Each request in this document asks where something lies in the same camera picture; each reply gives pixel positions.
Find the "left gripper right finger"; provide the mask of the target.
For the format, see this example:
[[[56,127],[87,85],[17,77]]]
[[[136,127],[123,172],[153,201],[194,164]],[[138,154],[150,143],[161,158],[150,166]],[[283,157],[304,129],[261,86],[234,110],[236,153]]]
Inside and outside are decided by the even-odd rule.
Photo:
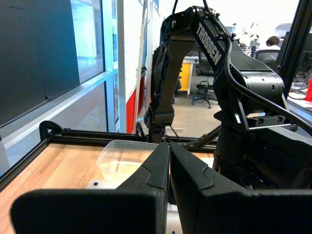
[[[185,234],[309,234],[310,190],[249,191],[171,143],[170,176]]]

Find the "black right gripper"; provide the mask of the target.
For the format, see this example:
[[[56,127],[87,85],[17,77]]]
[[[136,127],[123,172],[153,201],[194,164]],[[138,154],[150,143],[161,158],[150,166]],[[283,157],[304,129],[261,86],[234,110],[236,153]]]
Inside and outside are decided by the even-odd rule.
[[[248,189],[311,189],[312,140],[289,130],[282,116],[249,117],[245,131],[223,113],[214,169]]]

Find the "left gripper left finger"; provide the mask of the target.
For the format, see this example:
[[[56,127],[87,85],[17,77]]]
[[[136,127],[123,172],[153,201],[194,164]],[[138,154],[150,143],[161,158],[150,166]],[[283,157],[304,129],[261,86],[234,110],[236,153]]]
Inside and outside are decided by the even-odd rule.
[[[18,234],[163,234],[168,184],[161,143],[116,189],[30,191],[13,202],[11,221]]]

